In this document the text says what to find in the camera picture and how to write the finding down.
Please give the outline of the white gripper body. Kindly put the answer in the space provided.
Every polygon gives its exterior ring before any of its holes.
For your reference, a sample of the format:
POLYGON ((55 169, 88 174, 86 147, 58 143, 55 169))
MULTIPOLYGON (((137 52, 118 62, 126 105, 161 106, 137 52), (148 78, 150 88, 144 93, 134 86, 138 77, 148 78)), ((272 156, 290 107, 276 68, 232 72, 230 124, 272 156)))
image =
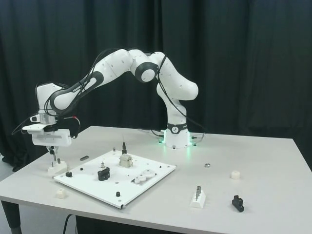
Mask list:
POLYGON ((67 147, 71 145, 72 140, 68 129, 59 129, 32 134, 32 142, 37 146, 67 147))

